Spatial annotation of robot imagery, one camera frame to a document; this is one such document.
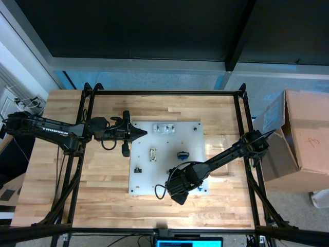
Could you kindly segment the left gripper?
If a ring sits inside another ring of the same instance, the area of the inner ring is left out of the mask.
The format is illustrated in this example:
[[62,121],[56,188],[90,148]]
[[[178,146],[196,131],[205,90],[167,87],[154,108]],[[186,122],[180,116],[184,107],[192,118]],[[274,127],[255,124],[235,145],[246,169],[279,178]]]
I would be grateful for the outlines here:
[[[122,140],[121,152],[124,157],[130,156],[129,141],[130,141],[130,113],[129,111],[123,111],[122,124],[121,124]],[[136,123],[132,124],[132,142],[147,135],[147,131],[139,128]]]

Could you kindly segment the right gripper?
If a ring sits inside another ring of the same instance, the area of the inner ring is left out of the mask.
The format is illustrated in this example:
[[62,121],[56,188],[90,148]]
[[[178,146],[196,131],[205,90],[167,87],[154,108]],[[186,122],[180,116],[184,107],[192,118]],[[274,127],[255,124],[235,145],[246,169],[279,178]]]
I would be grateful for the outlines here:
[[184,205],[189,192],[202,186],[207,177],[208,164],[184,162],[170,170],[166,190],[173,201]]

